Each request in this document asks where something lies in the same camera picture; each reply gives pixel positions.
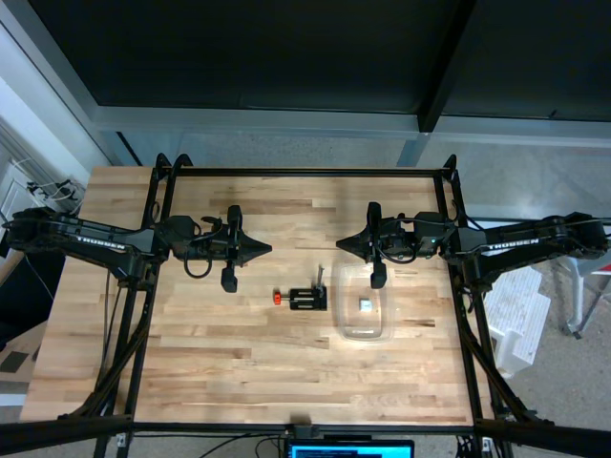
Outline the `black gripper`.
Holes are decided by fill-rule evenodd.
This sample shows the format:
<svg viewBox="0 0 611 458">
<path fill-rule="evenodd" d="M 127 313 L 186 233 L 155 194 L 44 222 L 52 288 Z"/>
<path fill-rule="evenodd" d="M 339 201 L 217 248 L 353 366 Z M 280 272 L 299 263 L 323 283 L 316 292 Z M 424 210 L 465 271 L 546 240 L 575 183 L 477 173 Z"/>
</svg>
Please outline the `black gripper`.
<svg viewBox="0 0 611 458">
<path fill-rule="evenodd" d="M 242 229 L 242 210 L 239 205 L 231 205 L 227 211 L 227 222 L 220 219 L 213 224 L 212 232 L 201 236 L 195 241 L 197 247 L 195 259 L 207 261 L 207 268 L 202 274 L 194 274 L 194 279 L 207 277 L 214 260 L 226 263 L 221 271 L 221 286 L 225 292 L 238 290 L 238 279 L 235 268 L 241 264 L 239 260 L 240 247 L 242 250 L 242 266 L 256 258 L 272 252 L 272 246 L 262 241 L 252 239 Z"/>
<path fill-rule="evenodd" d="M 402 223 L 402 217 L 383 218 L 381 205 L 370 202 L 366 229 L 336 241 L 338 249 L 372 264 L 369 277 L 372 289 L 382 289 L 386 284 L 388 274 L 384 260 L 397 265 L 414 262 L 414 244 L 409 241 Z"/>
</svg>

